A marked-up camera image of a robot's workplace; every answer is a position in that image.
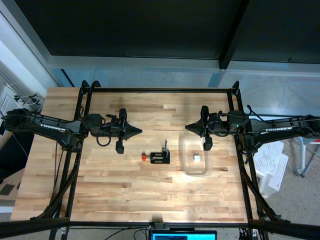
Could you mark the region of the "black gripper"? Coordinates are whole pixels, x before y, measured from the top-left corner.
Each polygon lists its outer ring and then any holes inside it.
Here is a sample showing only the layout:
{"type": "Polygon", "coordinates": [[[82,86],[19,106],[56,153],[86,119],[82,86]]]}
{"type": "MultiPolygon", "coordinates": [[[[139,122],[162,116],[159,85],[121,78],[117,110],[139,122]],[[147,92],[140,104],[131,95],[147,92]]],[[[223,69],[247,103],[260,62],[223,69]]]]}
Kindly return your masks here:
{"type": "Polygon", "coordinates": [[[213,147],[213,140],[210,137],[210,134],[217,137],[226,137],[228,135],[227,127],[221,120],[221,115],[223,117],[226,116],[222,111],[219,111],[218,113],[209,113],[209,107],[203,105],[201,107],[201,119],[185,126],[186,130],[204,138],[204,151],[210,151],[213,147]]]}
{"type": "Polygon", "coordinates": [[[99,143],[101,147],[107,147],[112,140],[112,137],[118,138],[115,145],[115,150],[118,154],[124,153],[123,140],[130,139],[136,135],[141,134],[143,131],[140,128],[130,125],[127,121],[127,111],[125,108],[119,110],[119,118],[116,115],[107,114],[107,118],[110,118],[110,122],[104,122],[99,128],[100,137],[108,137],[109,140],[106,144],[99,143]]]}

